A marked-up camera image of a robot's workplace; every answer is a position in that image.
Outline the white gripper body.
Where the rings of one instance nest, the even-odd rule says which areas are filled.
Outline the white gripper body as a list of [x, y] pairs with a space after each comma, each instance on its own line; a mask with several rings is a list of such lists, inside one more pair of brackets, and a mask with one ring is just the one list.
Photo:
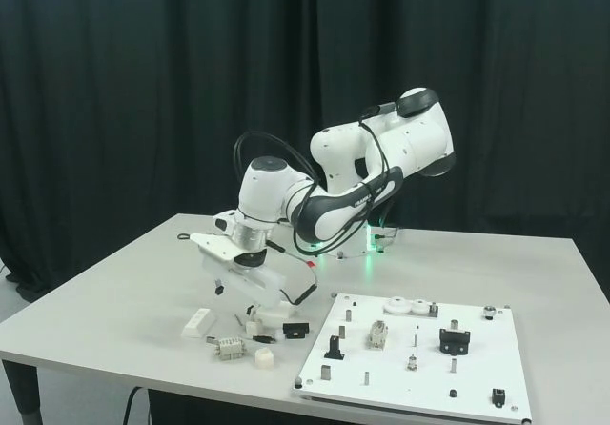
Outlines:
[[210, 251], [199, 248], [203, 255], [204, 270], [214, 281], [221, 279], [224, 293], [237, 291], [246, 296], [252, 304], [272, 308], [281, 301], [281, 290], [286, 278], [265, 265], [267, 251], [248, 252], [241, 249]]

